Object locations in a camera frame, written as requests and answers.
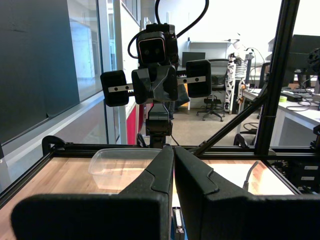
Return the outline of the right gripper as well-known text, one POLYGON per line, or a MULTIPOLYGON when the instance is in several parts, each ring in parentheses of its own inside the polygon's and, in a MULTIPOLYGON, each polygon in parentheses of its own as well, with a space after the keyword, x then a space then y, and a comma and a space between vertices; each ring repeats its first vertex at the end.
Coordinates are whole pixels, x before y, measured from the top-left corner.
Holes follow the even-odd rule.
POLYGON ((176 101, 178 86, 185 84, 188 97, 207 97, 212 91, 211 76, 211 63, 203 59, 188 61, 180 71, 173 65, 133 70, 132 83, 127 83, 123 70, 104 72, 100 80, 106 105, 119 107, 127 105, 129 97, 139 105, 176 101))

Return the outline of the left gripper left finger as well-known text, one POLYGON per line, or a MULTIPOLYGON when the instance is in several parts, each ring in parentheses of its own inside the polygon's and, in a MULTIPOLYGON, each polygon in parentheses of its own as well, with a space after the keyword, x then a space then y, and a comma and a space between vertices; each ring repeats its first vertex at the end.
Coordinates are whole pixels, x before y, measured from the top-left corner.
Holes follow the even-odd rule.
POLYGON ((168 240, 174 151, 164 147, 118 194, 37 194, 10 221, 18 240, 168 240))

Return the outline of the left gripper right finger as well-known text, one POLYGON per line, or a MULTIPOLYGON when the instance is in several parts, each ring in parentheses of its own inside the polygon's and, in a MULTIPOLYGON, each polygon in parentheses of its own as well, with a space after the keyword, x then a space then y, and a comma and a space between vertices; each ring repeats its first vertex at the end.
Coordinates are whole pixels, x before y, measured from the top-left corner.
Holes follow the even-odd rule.
POLYGON ((175 186, 190 240, 317 240, 317 195, 254 195, 183 147, 175 148, 175 186))

